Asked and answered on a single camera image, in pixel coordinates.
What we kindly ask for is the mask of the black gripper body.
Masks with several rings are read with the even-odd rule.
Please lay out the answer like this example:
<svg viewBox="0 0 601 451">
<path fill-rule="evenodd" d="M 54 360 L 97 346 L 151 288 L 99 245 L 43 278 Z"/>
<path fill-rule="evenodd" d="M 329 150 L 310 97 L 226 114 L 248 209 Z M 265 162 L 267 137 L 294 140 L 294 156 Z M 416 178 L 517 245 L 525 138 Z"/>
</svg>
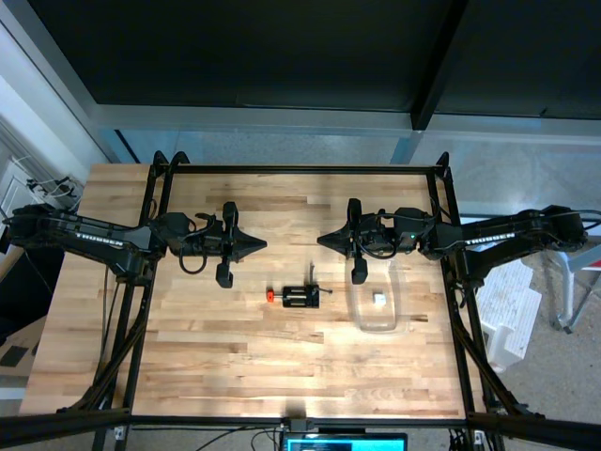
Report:
<svg viewBox="0 0 601 451">
<path fill-rule="evenodd" d="M 206 224 L 185 236 L 185 256 L 201 257 L 202 263 L 199 269 L 185 269 L 185 273 L 197 275 L 206 268 L 209 257 L 219 257 L 221 262 L 216 268 L 216 281 L 221 288 L 233 287 L 234 276 L 230 272 L 230 263 L 234 260 L 234 231 L 239 219 L 236 204 L 231 201 L 223 204 L 222 220 L 204 212 L 196 213 L 195 217 Z"/>
<path fill-rule="evenodd" d="M 368 255 L 378 260 L 387 260 L 398 252 L 397 238 L 394 229 L 385 226 L 383 219 L 392 219 L 393 215 L 385 209 L 376 213 L 362 213 L 362 203 L 357 198 L 350 198 L 347 205 L 347 221 L 349 222 L 350 257 L 354 267 L 351 270 L 353 285 L 363 284 L 368 276 Z"/>
</svg>

